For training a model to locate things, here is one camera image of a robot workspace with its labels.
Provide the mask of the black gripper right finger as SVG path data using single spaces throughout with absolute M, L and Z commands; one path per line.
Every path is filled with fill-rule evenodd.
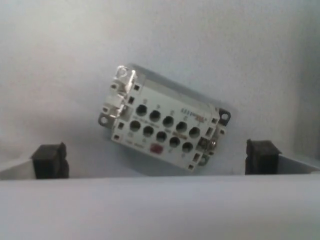
M 318 159 L 283 154 L 270 140 L 246 141 L 246 175 L 318 174 Z

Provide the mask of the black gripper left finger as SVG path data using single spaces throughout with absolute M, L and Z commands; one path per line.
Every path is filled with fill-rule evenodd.
M 64 142 L 41 144 L 34 151 L 25 151 L 12 159 L 0 160 L 0 179 L 56 180 L 68 179 L 70 166 Z

